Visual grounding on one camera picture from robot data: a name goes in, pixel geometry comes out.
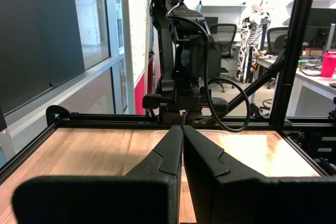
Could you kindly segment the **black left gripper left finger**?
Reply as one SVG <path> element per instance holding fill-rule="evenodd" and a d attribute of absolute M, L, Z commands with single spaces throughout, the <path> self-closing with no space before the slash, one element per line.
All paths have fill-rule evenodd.
<path fill-rule="evenodd" d="M 183 132 L 172 126 L 124 176 L 39 176 L 12 196 L 18 223 L 178 223 Z"/>

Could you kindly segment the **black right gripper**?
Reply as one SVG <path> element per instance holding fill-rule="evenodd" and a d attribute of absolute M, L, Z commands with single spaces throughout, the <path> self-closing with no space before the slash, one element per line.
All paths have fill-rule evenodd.
<path fill-rule="evenodd" d="M 202 108 L 209 108 L 204 95 L 172 97 L 160 94 L 146 94 L 143 97 L 143 108 L 146 110 L 159 109 L 158 121 L 161 124 L 181 124 L 181 111 L 186 111 L 186 124 L 193 124 L 197 117 L 202 115 Z"/>

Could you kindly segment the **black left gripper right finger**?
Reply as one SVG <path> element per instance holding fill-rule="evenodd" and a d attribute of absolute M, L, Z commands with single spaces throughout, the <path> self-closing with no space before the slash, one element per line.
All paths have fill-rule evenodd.
<path fill-rule="evenodd" d="M 334 177 L 266 177 L 191 126 L 184 167 L 197 223 L 334 223 Z"/>

